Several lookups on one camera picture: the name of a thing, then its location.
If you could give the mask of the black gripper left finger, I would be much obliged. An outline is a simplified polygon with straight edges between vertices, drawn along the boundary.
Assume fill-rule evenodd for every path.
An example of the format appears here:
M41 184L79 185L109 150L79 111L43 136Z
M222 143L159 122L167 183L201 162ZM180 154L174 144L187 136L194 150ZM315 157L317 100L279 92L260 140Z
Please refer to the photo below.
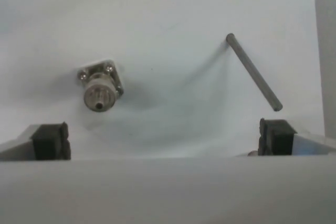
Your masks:
M71 146L66 122L33 124L18 138L1 144L2 161L69 161Z

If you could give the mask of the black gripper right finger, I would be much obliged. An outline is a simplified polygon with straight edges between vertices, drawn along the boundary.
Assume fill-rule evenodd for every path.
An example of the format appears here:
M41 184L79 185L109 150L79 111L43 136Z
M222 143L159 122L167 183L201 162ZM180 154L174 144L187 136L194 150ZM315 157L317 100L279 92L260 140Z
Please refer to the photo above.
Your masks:
M286 120L260 119L259 156L334 155L335 139L300 131Z

